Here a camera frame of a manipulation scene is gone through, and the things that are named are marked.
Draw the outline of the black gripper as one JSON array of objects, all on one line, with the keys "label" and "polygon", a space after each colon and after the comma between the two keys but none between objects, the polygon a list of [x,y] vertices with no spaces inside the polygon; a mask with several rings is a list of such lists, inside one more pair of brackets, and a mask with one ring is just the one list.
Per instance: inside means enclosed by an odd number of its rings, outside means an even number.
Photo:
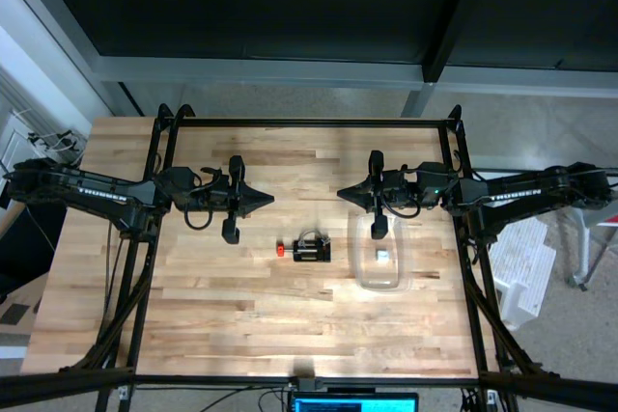
[{"label": "black gripper", "polygon": [[240,215],[241,188],[243,196],[254,200],[244,207],[244,215],[273,203],[274,197],[256,190],[244,183],[245,165],[240,155],[233,155],[229,160],[228,174],[222,174],[211,189],[211,210],[225,212],[227,217],[222,222],[221,235],[228,244],[239,243],[237,218]]},{"label": "black gripper", "polygon": [[410,209],[405,173],[402,170],[385,171],[381,151],[371,151],[369,176],[355,185],[338,190],[337,195],[340,199],[362,208],[366,213],[371,212],[372,205],[372,239],[383,239],[388,233],[388,219],[383,213],[384,209],[398,218],[410,218],[409,214],[402,213],[403,209]]}]

